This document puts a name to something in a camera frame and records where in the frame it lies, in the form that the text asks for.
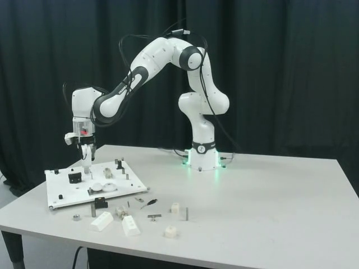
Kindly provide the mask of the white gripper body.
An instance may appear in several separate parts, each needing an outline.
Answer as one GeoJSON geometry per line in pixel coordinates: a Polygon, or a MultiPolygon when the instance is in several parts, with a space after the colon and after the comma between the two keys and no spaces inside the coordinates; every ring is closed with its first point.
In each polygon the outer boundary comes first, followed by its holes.
{"type": "Polygon", "coordinates": [[[83,168],[91,167],[92,161],[94,160],[94,155],[95,155],[95,145],[93,143],[81,145],[80,152],[82,154],[82,157],[81,157],[82,167],[83,168]]]}

